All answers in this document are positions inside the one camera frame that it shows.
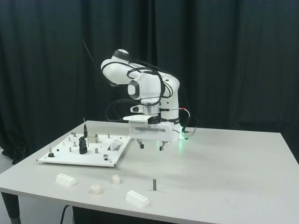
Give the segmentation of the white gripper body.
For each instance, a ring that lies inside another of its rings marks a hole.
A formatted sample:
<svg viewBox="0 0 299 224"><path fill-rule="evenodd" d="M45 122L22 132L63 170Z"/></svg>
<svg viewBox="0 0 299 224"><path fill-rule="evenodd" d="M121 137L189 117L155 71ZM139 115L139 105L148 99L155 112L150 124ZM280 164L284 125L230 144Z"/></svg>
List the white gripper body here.
<svg viewBox="0 0 299 224"><path fill-rule="evenodd" d="M129 135L132 139L158 140L169 142L173 139L174 124L161 122L158 124L129 123Z"/></svg>

